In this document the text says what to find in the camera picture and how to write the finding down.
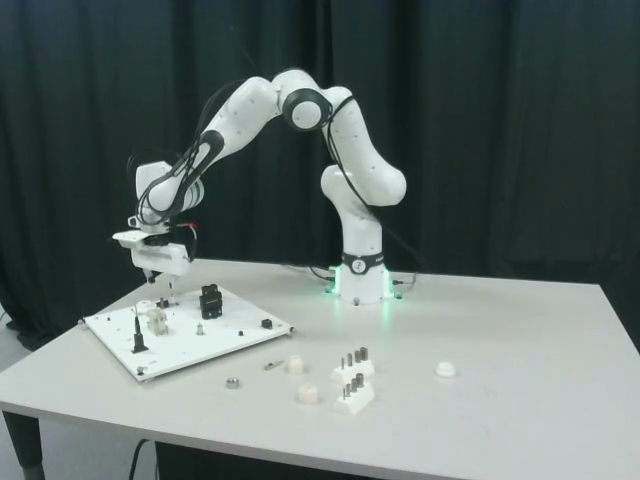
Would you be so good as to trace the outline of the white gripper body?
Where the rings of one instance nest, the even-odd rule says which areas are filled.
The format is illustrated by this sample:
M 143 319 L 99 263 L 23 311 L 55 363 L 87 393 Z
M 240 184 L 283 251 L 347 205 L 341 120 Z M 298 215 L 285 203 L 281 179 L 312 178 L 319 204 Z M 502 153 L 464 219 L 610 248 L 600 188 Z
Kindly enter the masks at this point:
M 176 243 L 164 246 L 142 245 L 131 251 L 131 258 L 133 264 L 140 269 L 173 276 L 185 275 L 191 264 L 186 247 Z

